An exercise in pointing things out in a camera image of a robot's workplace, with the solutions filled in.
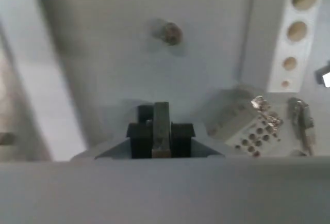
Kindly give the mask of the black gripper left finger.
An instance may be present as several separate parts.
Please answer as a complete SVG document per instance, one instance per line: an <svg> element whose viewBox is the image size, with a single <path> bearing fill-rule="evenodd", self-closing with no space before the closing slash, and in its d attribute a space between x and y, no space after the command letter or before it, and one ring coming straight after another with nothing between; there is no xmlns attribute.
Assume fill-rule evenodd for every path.
<svg viewBox="0 0 330 224"><path fill-rule="evenodd" d="M95 159L152 158L153 129L151 124L130 123L123 140L98 154Z"/></svg>

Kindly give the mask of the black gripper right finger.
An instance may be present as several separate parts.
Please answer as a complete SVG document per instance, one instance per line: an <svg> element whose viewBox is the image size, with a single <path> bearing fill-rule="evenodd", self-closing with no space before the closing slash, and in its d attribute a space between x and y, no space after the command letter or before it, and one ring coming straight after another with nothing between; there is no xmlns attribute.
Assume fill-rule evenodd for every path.
<svg viewBox="0 0 330 224"><path fill-rule="evenodd" d="M224 157L220 152L204 145L195 138L196 134L192 123L171 123L171 157Z"/></svg>

